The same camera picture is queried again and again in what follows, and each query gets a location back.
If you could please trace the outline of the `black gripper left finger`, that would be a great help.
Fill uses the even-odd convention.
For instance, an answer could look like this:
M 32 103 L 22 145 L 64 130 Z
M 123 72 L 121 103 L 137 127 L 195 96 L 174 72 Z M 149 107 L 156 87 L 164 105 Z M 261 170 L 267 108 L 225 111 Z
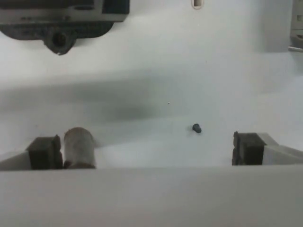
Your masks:
M 8 152 L 0 156 L 1 171 L 63 169 L 61 139 L 37 137 L 23 151 Z

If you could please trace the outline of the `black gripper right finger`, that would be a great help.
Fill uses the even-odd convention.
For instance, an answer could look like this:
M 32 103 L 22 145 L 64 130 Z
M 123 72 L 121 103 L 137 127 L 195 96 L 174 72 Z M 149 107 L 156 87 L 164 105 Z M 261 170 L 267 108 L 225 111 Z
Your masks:
M 301 165 L 303 152 L 278 144 L 268 133 L 233 135 L 233 166 Z

